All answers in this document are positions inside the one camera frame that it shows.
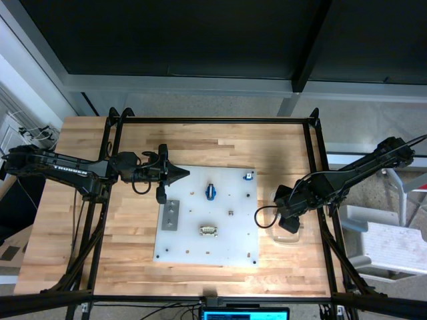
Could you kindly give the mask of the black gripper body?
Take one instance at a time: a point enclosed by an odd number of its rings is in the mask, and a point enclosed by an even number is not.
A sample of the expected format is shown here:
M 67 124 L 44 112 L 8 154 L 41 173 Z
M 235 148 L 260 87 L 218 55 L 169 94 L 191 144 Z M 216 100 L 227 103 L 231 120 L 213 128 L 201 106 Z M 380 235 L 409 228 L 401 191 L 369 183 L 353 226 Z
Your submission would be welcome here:
M 292 188 L 280 185 L 274 197 L 280 220 L 278 225 L 295 234 L 300 228 L 300 216 L 308 211 L 305 198 L 298 192 L 292 194 Z
M 168 149 L 166 144 L 158 147 L 158 152 L 149 156 L 149 168 L 147 169 L 148 181 L 157 183 L 155 198 L 159 204 L 166 204 L 167 195 L 165 186 L 168 184 Z

